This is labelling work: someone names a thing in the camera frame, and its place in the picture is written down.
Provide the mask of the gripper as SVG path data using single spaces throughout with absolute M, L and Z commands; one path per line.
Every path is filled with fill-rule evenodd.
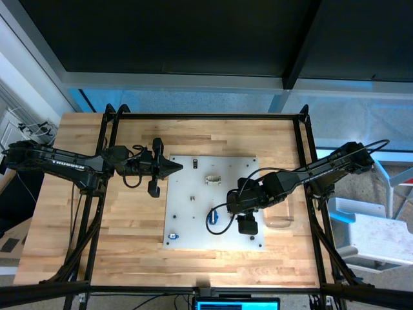
M 258 224 L 254 213 L 266 202 L 267 196 L 260 189 L 247 189 L 241 194 L 238 194 L 236 190 L 227 192 L 227 212 L 235 216 L 239 234 L 258 234 Z
M 160 178 L 161 158 L 163 157 L 164 145 L 161 138 L 155 138 L 152 142 L 152 151 L 144 149 L 139 157 L 139 175 L 150 176 L 152 179 L 148 182 L 148 193 L 153 198 L 160 196 L 160 188 L 157 181 Z M 162 178 L 166 178 L 171 174 L 183 170 L 180 163 L 170 161 L 166 158 L 162 159 L 162 166 L 166 169 L 162 170 Z

